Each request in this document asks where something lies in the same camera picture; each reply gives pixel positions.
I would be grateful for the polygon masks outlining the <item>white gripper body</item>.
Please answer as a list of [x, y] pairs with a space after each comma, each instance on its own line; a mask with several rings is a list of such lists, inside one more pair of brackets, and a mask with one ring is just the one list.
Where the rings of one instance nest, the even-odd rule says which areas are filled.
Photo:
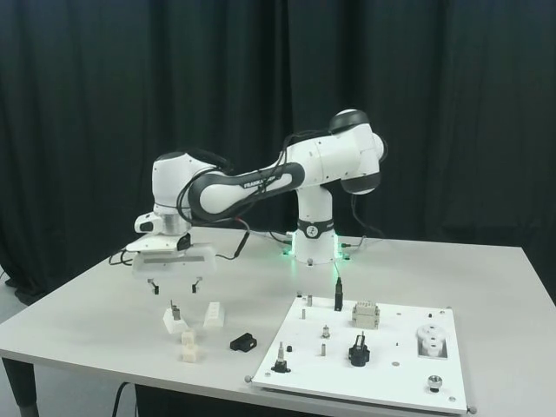
[[199, 243], [185, 250], [142, 251], [132, 264], [136, 279], [204, 278], [216, 271], [215, 248]]

